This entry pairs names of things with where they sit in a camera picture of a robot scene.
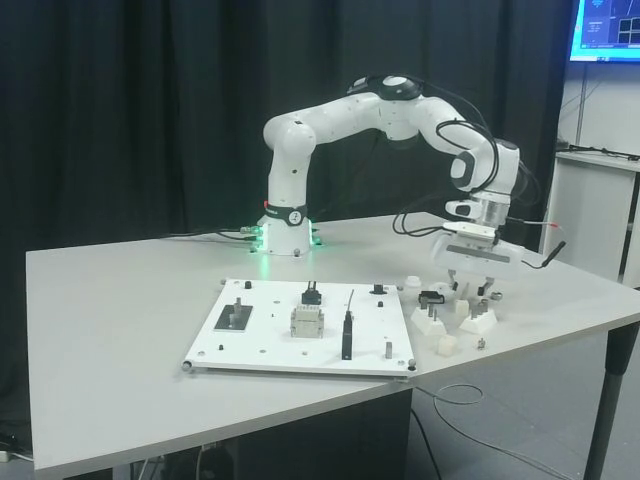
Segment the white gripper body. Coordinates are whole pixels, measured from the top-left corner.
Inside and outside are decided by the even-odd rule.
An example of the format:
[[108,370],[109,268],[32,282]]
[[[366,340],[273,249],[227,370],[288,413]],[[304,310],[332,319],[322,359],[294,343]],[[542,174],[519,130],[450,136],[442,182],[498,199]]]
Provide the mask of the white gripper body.
[[447,270],[475,275],[517,275],[525,249],[509,242],[477,244],[442,235],[432,247],[432,261]]

